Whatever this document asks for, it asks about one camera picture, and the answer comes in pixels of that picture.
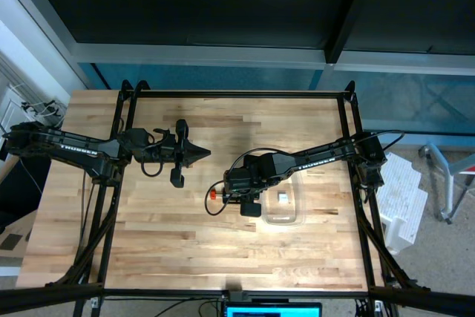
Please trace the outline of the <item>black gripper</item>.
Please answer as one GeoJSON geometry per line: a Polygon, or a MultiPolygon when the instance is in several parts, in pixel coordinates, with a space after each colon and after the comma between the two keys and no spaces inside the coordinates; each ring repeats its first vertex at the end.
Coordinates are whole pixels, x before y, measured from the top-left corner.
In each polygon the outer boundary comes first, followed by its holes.
{"type": "Polygon", "coordinates": [[[151,177],[159,176],[165,163],[173,163],[174,168],[170,173],[170,182],[175,188],[183,188],[185,182],[182,175],[184,161],[186,166],[190,166],[198,160],[210,156],[210,150],[196,146],[187,139],[189,127],[183,119],[176,122],[175,134],[160,128],[155,128],[153,132],[162,134],[162,139],[156,142],[152,148],[154,162],[158,162],[160,166],[151,177]]]}
{"type": "Polygon", "coordinates": [[[244,217],[259,218],[262,208],[259,202],[261,191],[257,189],[244,189],[237,192],[240,203],[240,215],[244,217]]]}

